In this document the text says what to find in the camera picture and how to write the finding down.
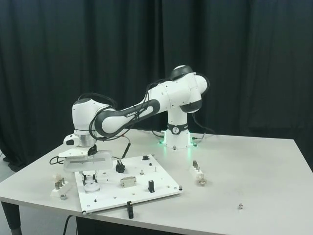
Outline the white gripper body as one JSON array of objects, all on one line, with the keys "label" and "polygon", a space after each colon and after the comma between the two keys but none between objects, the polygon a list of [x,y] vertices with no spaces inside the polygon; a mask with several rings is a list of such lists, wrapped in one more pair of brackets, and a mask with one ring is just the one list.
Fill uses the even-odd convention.
[{"label": "white gripper body", "polygon": [[70,149],[63,152],[64,170],[68,172],[104,170],[112,168],[112,151],[96,150],[88,155],[88,149]]}]

